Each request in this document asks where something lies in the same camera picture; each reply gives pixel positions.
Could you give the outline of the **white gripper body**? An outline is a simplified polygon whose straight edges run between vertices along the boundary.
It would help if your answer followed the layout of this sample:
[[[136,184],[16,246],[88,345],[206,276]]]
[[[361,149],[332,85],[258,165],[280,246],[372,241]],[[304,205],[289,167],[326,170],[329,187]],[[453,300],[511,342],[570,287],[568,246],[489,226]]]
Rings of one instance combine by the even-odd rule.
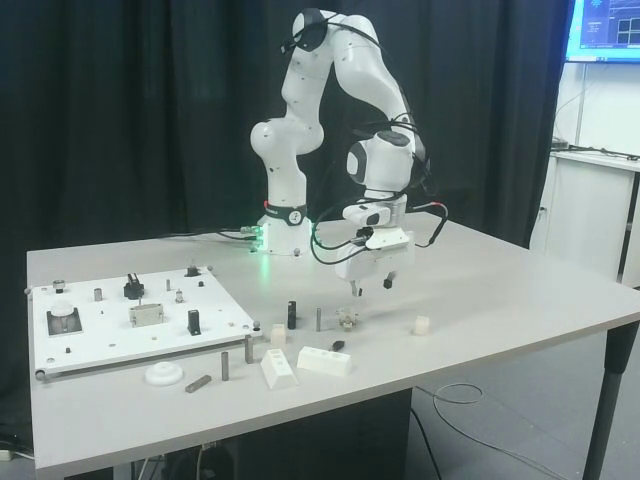
[[[369,277],[384,277],[410,266],[415,259],[413,246],[386,250],[366,250],[356,255],[363,246],[349,243],[338,250],[340,263],[334,266],[336,275],[346,282],[360,282]]]

